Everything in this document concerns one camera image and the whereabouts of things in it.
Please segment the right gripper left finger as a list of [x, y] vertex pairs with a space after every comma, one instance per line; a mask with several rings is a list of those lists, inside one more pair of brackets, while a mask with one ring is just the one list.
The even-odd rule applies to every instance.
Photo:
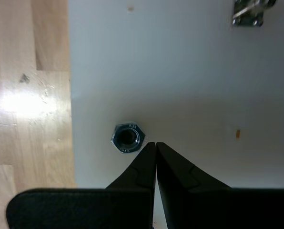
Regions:
[[37, 188], [6, 207], [11, 229], [150, 229], [156, 182], [156, 145], [148, 143], [104, 189]]

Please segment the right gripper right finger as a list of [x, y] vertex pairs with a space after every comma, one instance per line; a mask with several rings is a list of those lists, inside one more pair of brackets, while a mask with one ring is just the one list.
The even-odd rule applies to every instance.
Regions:
[[170, 229], [284, 229], [284, 189], [232, 188], [165, 143], [157, 179]]

